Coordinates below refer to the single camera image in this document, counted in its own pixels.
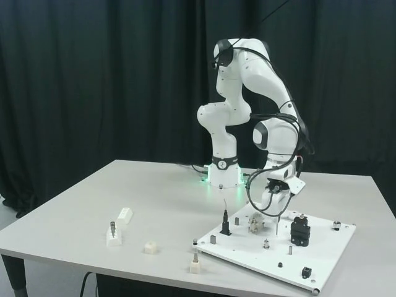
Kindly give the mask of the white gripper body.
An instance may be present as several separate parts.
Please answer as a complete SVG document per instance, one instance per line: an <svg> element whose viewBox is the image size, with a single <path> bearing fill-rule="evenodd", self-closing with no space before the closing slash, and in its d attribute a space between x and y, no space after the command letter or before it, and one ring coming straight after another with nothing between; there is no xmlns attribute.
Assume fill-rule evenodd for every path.
<svg viewBox="0 0 396 297"><path fill-rule="evenodd" d="M261 197L261 211L266 217L279 217L289 203L293 194L290 190L284 190L277 193L265 191Z"/></svg>

